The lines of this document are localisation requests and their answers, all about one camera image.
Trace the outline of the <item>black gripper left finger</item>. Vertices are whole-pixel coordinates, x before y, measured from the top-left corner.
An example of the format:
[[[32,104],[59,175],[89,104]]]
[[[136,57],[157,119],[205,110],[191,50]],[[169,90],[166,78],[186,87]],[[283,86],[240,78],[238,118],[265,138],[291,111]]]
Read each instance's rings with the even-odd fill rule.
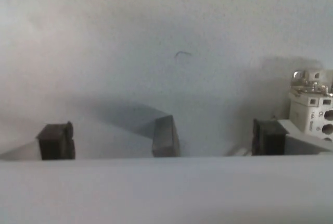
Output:
[[[1,160],[74,160],[72,122],[47,124],[33,142],[1,153]]]

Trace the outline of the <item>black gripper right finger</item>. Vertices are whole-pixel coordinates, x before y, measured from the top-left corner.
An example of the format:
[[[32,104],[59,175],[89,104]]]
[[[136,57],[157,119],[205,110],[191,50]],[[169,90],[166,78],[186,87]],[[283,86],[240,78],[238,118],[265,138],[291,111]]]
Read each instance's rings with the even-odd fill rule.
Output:
[[[253,156],[332,154],[332,142],[301,132],[290,120],[253,120]]]

